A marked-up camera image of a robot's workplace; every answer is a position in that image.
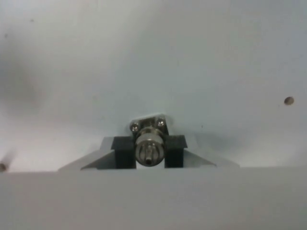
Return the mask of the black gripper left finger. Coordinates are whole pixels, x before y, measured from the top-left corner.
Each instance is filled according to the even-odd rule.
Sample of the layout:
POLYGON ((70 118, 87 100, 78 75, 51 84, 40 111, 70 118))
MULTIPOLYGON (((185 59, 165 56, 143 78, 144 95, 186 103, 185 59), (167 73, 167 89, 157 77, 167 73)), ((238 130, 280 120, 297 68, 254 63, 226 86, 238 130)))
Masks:
POLYGON ((98 149, 60 168, 61 171, 135 169, 130 137, 104 137, 98 149))

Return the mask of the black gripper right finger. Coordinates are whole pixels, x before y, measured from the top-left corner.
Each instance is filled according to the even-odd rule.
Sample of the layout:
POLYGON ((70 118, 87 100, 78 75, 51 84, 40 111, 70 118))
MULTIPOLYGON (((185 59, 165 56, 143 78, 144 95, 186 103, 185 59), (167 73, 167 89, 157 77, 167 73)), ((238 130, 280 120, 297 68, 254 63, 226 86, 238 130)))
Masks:
POLYGON ((165 137, 165 168, 231 167, 239 164, 223 158, 197 135, 169 135, 165 137))

